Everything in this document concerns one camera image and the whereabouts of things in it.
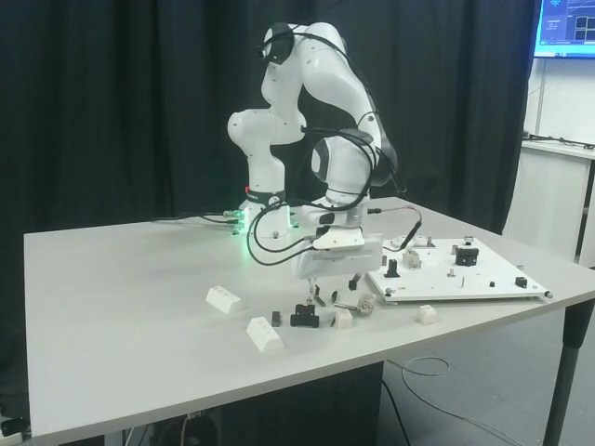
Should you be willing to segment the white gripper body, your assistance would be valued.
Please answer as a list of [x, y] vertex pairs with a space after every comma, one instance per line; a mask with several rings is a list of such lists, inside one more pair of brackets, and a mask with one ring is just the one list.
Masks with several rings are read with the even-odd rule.
[[308, 251], [292, 262], [292, 273], [297, 279], [309, 280], [378, 270], [382, 241], [381, 234], [369, 234], [364, 236], [362, 246]]

